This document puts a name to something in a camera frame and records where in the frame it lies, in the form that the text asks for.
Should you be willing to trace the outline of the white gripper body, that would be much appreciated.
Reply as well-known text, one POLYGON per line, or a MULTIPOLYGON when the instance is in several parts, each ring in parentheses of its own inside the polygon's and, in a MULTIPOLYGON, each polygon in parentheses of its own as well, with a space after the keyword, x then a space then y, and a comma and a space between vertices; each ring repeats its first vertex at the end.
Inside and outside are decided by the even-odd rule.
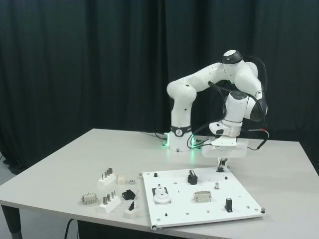
POLYGON ((202 146, 202 155, 207 158, 244 158, 247 155, 247 139, 218 138, 202 146))

